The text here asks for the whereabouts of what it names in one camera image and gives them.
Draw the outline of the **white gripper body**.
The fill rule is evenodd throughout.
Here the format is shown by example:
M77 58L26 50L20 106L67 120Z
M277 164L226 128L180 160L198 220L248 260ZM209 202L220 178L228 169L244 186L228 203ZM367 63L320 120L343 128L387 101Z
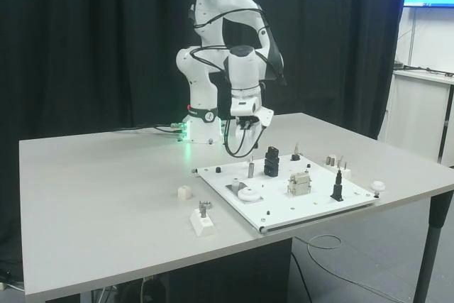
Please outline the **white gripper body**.
M226 152L230 156L248 156L257 148L263 127L257 120L231 120L226 123Z

